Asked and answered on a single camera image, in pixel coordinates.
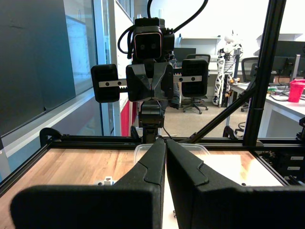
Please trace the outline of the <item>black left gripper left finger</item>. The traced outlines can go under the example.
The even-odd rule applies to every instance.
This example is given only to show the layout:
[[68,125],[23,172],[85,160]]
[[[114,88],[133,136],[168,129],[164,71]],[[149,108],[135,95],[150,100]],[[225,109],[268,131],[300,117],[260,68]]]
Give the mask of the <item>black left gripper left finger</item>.
[[166,144],[158,139],[111,186],[33,186],[10,204],[18,229],[160,229]]

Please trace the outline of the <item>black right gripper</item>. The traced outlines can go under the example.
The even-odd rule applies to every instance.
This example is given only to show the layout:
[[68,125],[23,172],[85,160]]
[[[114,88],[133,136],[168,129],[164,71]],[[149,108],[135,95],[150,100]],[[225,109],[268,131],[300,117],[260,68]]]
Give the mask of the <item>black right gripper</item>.
[[174,84],[182,84],[185,97],[202,97],[207,93],[209,63],[205,59],[185,59],[180,68],[170,62],[131,64],[126,77],[119,79],[115,64],[96,65],[91,68],[95,100],[113,103],[127,93],[131,102],[171,100]]

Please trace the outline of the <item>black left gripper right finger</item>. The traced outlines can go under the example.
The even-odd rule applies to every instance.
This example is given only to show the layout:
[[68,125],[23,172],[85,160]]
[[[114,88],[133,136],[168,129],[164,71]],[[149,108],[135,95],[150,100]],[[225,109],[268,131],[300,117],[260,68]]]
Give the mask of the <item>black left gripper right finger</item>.
[[167,177],[181,229],[302,229],[303,186],[243,187],[173,140]]

